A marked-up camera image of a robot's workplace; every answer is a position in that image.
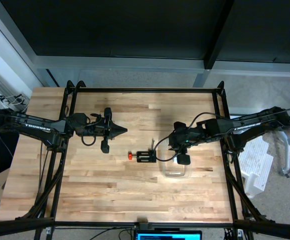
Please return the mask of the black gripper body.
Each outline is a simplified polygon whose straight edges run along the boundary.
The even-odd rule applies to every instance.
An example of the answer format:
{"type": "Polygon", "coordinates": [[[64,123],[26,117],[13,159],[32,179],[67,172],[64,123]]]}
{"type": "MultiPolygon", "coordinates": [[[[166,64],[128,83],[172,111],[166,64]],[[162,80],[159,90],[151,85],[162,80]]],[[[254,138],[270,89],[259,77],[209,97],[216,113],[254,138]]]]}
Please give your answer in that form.
{"type": "Polygon", "coordinates": [[[103,137],[103,140],[100,144],[100,149],[104,154],[108,154],[110,151],[110,146],[108,140],[110,138],[111,131],[111,121],[112,121],[112,110],[110,107],[104,109],[104,116],[100,114],[92,114],[93,117],[96,117],[94,125],[92,127],[92,136],[103,137]]]}
{"type": "Polygon", "coordinates": [[[187,127],[183,122],[175,122],[174,135],[179,137],[179,150],[175,151],[177,153],[177,163],[179,165],[190,165],[190,156],[187,154],[187,149],[201,140],[205,136],[205,130],[201,124],[197,124],[196,127],[187,127]]]}

